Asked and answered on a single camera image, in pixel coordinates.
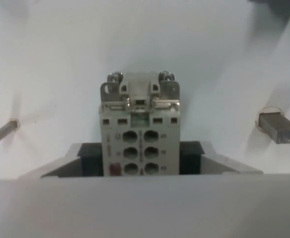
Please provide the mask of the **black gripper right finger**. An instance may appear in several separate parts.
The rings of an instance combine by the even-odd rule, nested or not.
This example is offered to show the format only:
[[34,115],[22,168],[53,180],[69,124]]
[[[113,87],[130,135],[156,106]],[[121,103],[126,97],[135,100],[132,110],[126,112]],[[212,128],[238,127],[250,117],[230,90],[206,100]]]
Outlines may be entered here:
[[181,175],[262,174],[263,171],[216,152],[209,141],[180,142]]

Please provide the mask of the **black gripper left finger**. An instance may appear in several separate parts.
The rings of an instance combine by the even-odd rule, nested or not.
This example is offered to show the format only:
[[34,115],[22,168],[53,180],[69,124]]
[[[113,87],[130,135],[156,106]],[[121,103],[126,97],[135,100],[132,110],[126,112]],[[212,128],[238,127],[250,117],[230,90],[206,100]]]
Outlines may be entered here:
[[29,171],[21,178],[102,177],[103,162],[100,143],[74,143],[67,153],[52,162]]

